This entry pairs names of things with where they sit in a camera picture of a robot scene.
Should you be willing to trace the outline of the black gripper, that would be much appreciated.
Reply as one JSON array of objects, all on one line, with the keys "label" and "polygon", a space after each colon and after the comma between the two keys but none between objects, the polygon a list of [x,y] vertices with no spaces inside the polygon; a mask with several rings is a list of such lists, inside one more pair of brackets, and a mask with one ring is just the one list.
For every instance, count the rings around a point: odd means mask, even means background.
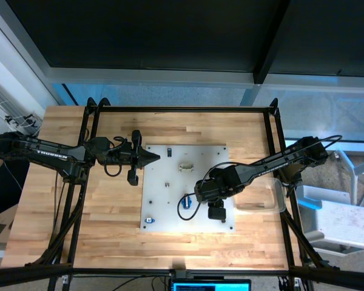
[{"label": "black gripper", "polygon": [[209,219],[225,222],[226,209],[224,208],[224,200],[218,199],[216,201],[209,201],[207,216]]},{"label": "black gripper", "polygon": [[130,166],[127,181],[132,186],[138,185],[137,168],[143,168],[160,159],[160,155],[147,151],[141,146],[141,133],[134,130],[131,142],[126,138],[120,145],[119,161],[122,166]]}]

